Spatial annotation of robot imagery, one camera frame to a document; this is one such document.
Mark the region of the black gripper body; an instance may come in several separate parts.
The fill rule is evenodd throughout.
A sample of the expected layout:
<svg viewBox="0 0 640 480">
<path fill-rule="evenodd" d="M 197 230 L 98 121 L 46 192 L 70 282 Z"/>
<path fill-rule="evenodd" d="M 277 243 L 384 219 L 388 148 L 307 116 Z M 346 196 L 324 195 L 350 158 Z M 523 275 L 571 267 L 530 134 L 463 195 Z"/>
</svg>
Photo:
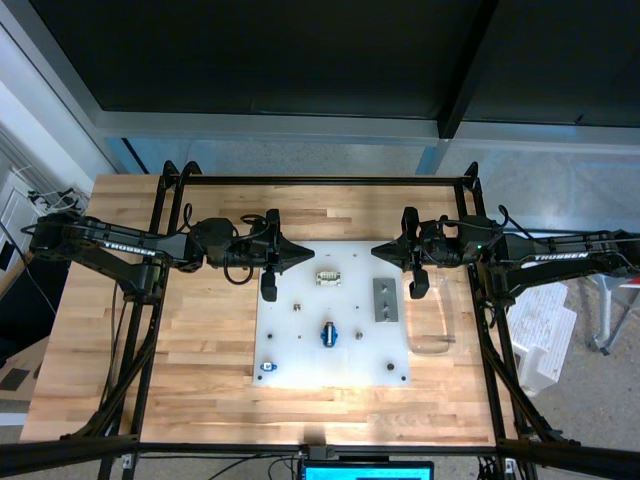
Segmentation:
<svg viewBox="0 0 640 480">
<path fill-rule="evenodd" d="M 449 268 L 453 266 L 453 253 L 450 251 L 444 233 L 443 220 L 419 221 L 416 208 L 406 207 L 402 217 L 402 227 L 409 260 L 406 265 L 412 273 L 409 284 L 410 298 L 422 299 L 430 287 L 429 277 L 424 265 Z"/>
<path fill-rule="evenodd" d="M 247 284 L 256 268 L 262 270 L 260 292 L 267 302 L 277 300 L 275 274 L 279 262 L 278 237 L 280 235 L 280 214 L 277 209 L 270 209 L 265 215 L 245 214 L 240 220 L 250 226 L 248 234 L 233 237 L 230 247 L 230 267 L 248 271 L 243 280 L 230 278 L 235 286 Z"/>
</svg>

